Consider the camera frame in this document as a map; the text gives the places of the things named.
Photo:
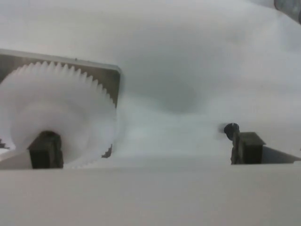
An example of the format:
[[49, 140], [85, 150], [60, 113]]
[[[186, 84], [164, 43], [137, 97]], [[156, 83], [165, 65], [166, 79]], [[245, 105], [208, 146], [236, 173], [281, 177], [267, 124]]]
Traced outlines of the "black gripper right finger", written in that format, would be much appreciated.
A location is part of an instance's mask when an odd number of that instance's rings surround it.
[[290, 164], [301, 161], [300, 157], [267, 147], [255, 132], [235, 132], [232, 143], [232, 165]]

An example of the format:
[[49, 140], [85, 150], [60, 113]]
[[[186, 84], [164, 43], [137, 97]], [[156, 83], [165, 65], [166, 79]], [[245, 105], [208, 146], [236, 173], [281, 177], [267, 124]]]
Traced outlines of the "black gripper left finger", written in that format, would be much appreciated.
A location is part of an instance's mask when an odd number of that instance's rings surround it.
[[27, 147], [8, 149], [1, 142], [2, 170], [62, 169], [64, 165], [61, 136], [52, 131], [41, 132]]

